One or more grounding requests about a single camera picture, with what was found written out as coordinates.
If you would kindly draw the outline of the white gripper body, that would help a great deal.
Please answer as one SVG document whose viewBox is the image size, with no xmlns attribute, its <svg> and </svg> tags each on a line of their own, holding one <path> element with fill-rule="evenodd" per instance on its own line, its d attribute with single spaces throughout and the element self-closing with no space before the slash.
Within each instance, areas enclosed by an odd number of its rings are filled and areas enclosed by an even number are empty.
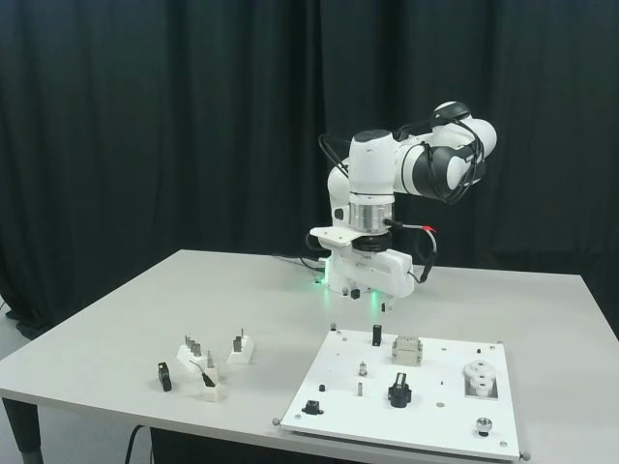
<svg viewBox="0 0 619 464">
<path fill-rule="evenodd" d="M 344 289 L 362 293 L 375 290 L 392 298 L 413 293 L 412 256 L 394 249 L 360 251 L 351 246 L 336 248 L 326 262 L 326 284 L 338 293 Z"/>
</svg>

